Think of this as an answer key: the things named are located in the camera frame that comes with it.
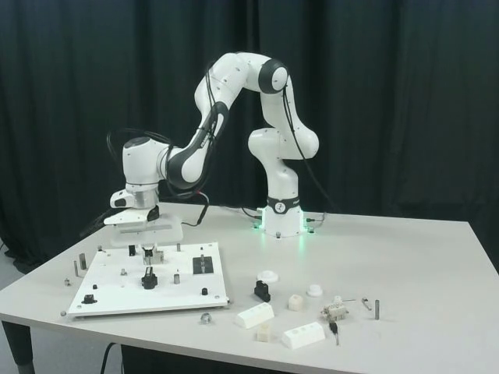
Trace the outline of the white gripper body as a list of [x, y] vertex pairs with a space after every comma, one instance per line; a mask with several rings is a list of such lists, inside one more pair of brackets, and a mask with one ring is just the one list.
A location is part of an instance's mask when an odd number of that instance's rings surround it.
[[127, 245], [167, 245], [181, 242], [183, 238], [182, 223], [179, 217], [162, 214], [157, 220], [132, 220], [131, 217], [110, 217], [110, 227], [113, 234], [113, 246]]

